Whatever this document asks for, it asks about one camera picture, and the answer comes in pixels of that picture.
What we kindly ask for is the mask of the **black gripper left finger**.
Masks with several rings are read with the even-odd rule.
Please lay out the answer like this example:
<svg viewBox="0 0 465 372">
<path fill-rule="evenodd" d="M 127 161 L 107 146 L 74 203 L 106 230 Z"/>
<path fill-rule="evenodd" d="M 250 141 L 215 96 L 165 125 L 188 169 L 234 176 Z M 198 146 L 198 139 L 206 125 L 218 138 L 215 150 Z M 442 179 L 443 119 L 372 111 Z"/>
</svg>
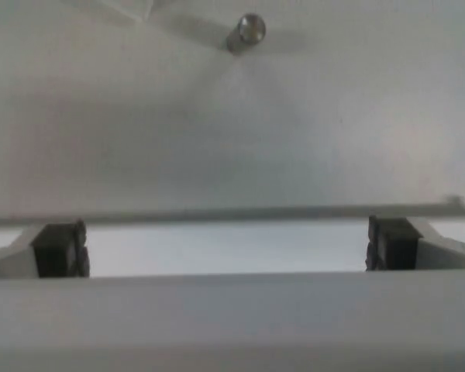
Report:
<svg viewBox="0 0 465 372">
<path fill-rule="evenodd" d="M 75 277 L 90 277 L 87 226 L 80 219 L 30 227 L 0 247 L 0 278 Z"/>
</svg>

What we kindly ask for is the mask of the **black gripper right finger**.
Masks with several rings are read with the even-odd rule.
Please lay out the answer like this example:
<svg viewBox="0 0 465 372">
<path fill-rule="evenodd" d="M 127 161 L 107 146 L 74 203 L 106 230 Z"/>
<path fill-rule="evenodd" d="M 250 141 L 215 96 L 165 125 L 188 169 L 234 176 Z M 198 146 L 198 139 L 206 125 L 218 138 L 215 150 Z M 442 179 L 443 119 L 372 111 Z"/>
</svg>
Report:
<svg viewBox="0 0 465 372">
<path fill-rule="evenodd" d="M 442 236 L 423 219 L 372 215 L 368 239 L 367 271 L 465 269 L 465 242 Z"/>
</svg>

